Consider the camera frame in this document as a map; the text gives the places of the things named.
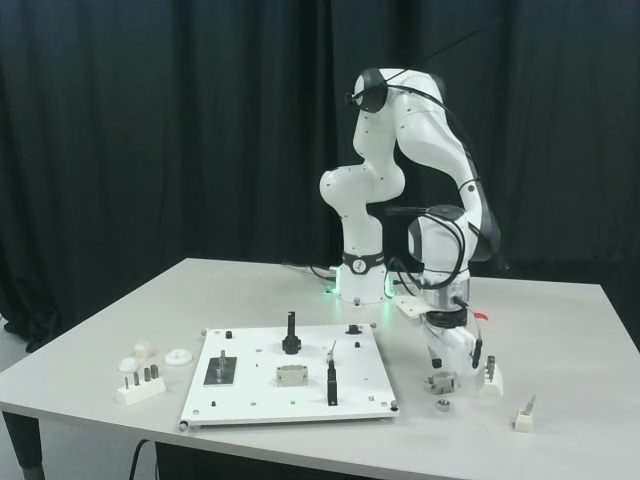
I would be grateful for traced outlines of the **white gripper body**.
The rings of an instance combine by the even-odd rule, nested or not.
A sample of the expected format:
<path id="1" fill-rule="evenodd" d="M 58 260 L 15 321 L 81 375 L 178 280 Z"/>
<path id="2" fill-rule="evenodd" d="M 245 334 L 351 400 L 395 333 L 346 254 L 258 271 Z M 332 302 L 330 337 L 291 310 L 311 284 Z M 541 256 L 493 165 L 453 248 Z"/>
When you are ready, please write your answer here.
<path id="1" fill-rule="evenodd" d="M 473 375 L 479 366 L 479 339 L 465 327 L 439 328 L 426 324 L 427 348 L 442 359 L 442 370 L 453 375 Z"/>

